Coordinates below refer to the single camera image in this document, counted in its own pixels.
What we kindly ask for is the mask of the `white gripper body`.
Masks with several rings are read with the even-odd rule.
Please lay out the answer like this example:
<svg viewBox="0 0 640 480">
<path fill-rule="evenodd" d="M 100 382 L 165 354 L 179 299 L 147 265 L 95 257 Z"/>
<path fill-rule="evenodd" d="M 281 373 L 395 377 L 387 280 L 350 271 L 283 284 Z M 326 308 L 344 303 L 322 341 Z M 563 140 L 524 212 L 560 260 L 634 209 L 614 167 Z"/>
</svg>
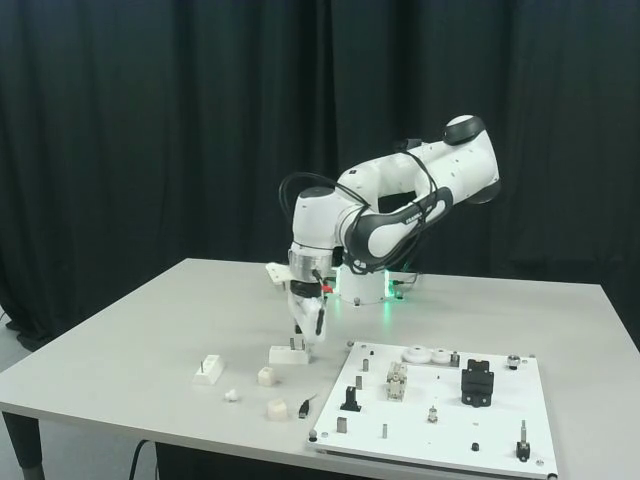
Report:
<svg viewBox="0 0 640 480">
<path fill-rule="evenodd" d="M 305 343 L 318 344 L 326 339 L 326 301 L 322 297 L 305 298 L 288 294 L 289 311 L 302 330 Z"/>
</svg>

